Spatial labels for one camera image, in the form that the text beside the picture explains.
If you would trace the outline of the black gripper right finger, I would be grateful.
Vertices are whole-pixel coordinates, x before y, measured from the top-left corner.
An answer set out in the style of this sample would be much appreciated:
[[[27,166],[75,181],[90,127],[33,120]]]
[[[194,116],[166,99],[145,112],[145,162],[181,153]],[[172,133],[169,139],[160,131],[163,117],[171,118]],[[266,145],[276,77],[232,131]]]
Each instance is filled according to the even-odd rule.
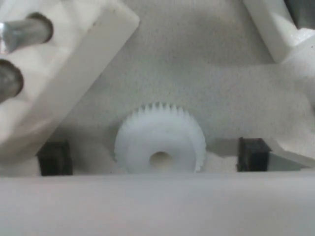
[[[284,150],[274,140],[241,137],[236,167],[239,172],[301,171],[312,168],[312,159]]]

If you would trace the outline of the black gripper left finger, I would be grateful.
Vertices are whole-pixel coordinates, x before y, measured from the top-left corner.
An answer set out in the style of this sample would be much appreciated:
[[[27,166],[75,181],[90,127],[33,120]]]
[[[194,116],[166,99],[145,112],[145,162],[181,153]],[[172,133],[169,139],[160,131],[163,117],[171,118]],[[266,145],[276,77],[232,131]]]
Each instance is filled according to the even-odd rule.
[[[0,161],[1,176],[71,176],[73,162],[68,142],[47,142],[35,155]]]

